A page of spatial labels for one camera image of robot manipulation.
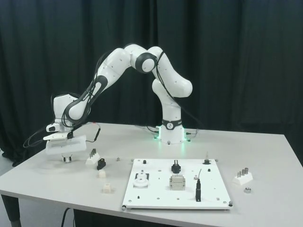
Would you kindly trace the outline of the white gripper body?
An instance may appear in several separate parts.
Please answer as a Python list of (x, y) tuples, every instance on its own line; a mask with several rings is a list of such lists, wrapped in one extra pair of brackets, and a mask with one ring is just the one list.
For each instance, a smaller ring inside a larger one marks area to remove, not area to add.
[(67, 138), (68, 134), (51, 134), (45, 136), (47, 155), (72, 154), (86, 150), (86, 136)]

